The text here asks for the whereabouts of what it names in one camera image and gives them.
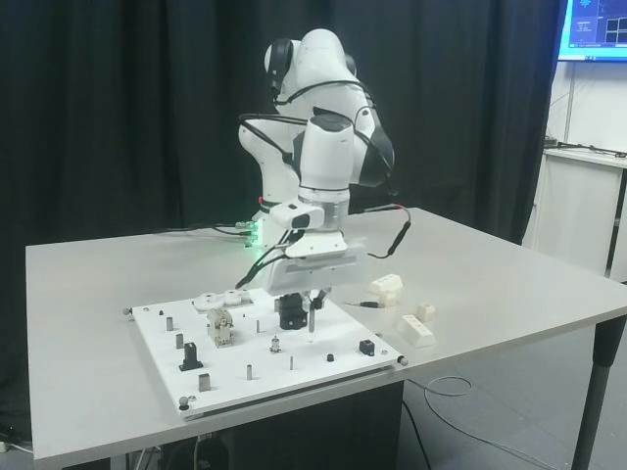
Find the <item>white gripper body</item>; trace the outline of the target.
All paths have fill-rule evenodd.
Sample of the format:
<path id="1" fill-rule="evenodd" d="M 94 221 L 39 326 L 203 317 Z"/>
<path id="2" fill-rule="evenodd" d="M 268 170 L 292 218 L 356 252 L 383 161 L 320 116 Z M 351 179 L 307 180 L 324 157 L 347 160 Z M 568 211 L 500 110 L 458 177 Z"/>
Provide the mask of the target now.
<path id="1" fill-rule="evenodd" d="M 282 259 L 273 263 L 266 279 L 271 296 L 353 284 L 364 278 L 365 246 L 351 243 L 340 255 Z"/>

